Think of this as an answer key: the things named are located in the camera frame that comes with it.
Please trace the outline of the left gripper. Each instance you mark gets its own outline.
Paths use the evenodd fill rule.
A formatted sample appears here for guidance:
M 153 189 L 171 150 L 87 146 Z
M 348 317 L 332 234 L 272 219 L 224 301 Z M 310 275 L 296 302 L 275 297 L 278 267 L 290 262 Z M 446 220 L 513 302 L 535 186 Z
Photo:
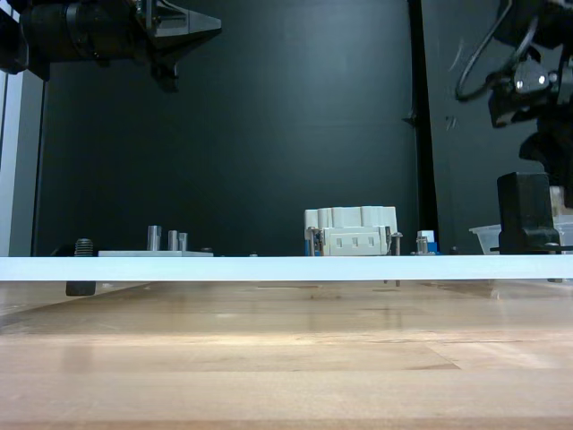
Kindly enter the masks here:
M 183 58 L 222 31 L 220 19 L 169 1 L 136 1 L 134 17 L 147 37 L 151 76 L 166 93 L 178 91 L 176 52 Z

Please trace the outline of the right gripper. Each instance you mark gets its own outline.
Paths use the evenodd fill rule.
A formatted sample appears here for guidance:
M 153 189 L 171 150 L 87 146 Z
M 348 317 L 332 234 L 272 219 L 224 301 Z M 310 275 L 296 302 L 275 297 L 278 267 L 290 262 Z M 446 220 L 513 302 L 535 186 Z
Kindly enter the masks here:
M 558 104 L 550 93 L 536 96 L 531 108 L 536 132 L 520 146 L 521 159 L 543 165 L 550 184 L 572 187 L 572 102 Z

